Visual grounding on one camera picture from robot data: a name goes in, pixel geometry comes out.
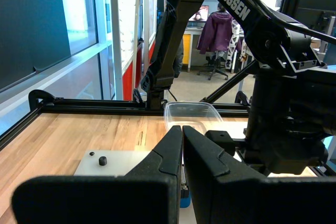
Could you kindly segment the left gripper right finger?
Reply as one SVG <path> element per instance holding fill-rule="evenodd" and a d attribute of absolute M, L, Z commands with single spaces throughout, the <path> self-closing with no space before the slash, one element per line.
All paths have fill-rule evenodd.
<path fill-rule="evenodd" d="M 198 223 L 335 223 L 335 178 L 268 178 L 190 126 L 184 165 Z"/>

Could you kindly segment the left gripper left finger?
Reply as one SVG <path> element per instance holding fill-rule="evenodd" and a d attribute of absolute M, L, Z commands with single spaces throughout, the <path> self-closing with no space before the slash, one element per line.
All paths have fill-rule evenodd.
<path fill-rule="evenodd" d="M 18 223 L 178 223 L 183 134 L 172 127 L 126 175 L 40 176 L 12 195 Z"/>

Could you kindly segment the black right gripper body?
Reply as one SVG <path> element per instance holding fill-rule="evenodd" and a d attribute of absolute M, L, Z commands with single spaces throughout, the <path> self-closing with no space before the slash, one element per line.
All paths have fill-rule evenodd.
<path fill-rule="evenodd" d="M 310 69 L 294 77 L 263 71 L 246 108 L 244 139 L 214 130 L 206 136 L 263 175 L 299 175 L 327 164 L 323 140 L 335 135 L 335 71 Z"/>

